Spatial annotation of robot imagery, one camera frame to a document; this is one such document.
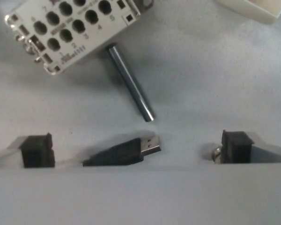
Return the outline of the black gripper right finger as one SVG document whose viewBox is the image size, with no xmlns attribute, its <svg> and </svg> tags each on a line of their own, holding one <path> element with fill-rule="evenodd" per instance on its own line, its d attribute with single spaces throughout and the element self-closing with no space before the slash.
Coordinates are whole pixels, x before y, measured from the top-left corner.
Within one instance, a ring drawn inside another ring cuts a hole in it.
<svg viewBox="0 0 281 225">
<path fill-rule="evenodd" d="M 264 141 L 255 132 L 222 132 L 221 164 L 281 163 L 281 147 Z"/>
</svg>

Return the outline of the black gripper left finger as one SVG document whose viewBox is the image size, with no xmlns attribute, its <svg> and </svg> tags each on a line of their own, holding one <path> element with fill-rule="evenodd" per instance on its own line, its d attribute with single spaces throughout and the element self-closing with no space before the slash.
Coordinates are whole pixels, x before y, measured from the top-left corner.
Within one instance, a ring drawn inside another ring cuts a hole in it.
<svg viewBox="0 0 281 225">
<path fill-rule="evenodd" d="M 17 137 L 0 150 L 0 168 L 54 168 L 55 155 L 52 135 Z"/>
</svg>

